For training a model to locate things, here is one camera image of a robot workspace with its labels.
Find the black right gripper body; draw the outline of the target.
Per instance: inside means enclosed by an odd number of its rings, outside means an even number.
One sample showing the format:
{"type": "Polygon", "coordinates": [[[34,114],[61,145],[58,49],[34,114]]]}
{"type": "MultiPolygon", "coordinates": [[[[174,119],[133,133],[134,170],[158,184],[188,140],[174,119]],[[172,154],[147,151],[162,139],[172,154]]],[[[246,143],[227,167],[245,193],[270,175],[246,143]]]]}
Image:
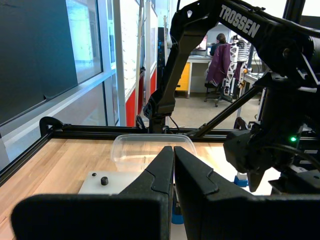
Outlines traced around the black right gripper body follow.
{"type": "Polygon", "coordinates": [[[240,173],[262,174],[270,168],[278,171],[291,165],[297,148],[300,125],[275,123],[268,128],[256,124],[251,130],[230,133],[223,144],[226,160],[240,173]]]}

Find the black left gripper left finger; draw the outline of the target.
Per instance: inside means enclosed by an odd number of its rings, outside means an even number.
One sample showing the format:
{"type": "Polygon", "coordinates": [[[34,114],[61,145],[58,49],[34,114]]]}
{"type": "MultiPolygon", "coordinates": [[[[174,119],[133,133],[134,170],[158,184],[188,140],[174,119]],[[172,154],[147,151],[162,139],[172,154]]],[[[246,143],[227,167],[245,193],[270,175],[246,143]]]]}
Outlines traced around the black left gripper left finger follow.
{"type": "Polygon", "coordinates": [[[168,240],[174,151],[164,147],[124,190],[39,194],[20,201],[10,221],[18,240],[168,240]]]}

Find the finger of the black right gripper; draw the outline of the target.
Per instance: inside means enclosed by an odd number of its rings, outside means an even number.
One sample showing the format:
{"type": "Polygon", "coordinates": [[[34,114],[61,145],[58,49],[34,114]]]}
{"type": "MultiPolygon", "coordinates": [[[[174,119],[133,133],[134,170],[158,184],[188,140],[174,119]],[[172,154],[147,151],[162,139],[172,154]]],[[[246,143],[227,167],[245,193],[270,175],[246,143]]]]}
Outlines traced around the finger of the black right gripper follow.
{"type": "Polygon", "coordinates": [[[251,192],[255,192],[258,189],[264,174],[265,174],[264,171],[247,173],[248,186],[251,192]]]}

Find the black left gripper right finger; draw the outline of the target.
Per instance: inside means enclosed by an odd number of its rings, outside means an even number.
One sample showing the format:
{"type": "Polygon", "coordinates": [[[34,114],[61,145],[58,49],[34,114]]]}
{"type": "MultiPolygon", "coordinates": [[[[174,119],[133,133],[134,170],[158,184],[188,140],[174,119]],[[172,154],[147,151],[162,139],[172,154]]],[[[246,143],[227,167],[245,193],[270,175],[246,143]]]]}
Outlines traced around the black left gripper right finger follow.
{"type": "Polygon", "coordinates": [[[175,185],[190,240],[317,240],[317,194],[256,196],[180,146],[175,185]]]}

